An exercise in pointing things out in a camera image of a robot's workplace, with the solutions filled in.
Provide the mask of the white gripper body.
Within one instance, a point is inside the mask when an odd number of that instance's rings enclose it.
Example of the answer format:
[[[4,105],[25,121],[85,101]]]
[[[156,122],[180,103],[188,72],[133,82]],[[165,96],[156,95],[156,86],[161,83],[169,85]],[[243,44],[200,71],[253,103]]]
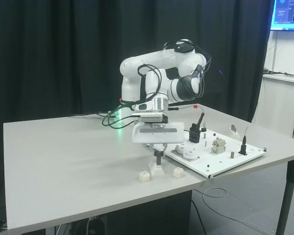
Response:
[[[134,125],[132,141],[142,144],[182,143],[185,140],[184,123],[144,123]]]

